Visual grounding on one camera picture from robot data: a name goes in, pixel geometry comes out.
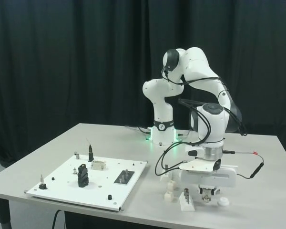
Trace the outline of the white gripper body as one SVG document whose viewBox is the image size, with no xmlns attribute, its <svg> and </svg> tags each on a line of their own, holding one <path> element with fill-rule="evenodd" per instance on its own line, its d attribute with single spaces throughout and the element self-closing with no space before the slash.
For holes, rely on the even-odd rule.
<svg viewBox="0 0 286 229">
<path fill-rule="evenodd" d="M 181 170 L 178 174 L 181 183 L 208 187 L 234 187 L 236 185 L 236 166 L 221 166 L 212 173 L 196 173 Z"/>
</svg>

